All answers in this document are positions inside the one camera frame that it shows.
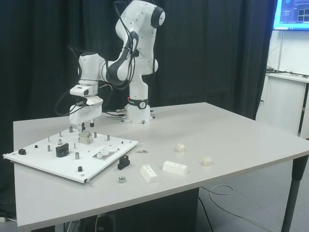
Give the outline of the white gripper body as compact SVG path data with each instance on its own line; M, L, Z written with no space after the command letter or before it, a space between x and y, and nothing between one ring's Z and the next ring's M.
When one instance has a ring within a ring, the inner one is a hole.
M81 98L76 104L72 105L69 109L70 123L79 125L83 122L96 119L102 114L101 98Z

